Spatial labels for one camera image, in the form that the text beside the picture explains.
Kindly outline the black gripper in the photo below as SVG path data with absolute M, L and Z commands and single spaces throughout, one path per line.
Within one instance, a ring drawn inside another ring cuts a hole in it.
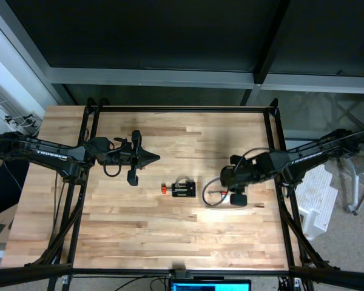
M 245 187 L 260 182 L 260 174 L 251 159 L 232 155 L 230 163 L 230 166 L 223 167 L 220 172 L 221 185 L 231 193 L 231 205 L 245 207 L 248 204 Z
M 119 161 L 122 166 L 130 166 L 127 173 L 127 182 L 131 186 L 138 185 L 137 169 L 139 168 L 139 159 L 142 156 L 144 159 L 141 161 L 141 168 L 160 160 L 160 156 L 148 152 L 141 147 L 142 136 L 139 130 L 132 132 L 132 142 L 127 142 L 126 145 L 120 150 Z

